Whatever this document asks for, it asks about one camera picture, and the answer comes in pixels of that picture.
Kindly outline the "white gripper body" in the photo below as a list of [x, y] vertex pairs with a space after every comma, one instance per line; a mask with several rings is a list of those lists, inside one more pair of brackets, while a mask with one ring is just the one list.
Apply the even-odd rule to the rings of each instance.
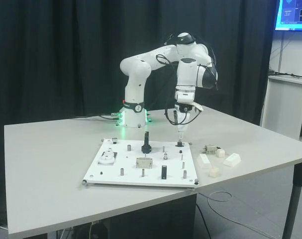
[[177, 111], [177, 119], [178, 119], [178, 131], [179, 132], [185, 132], [188, 127], [188, 123], [190, 120], [190, 113], [182, 113], [180, 111]]

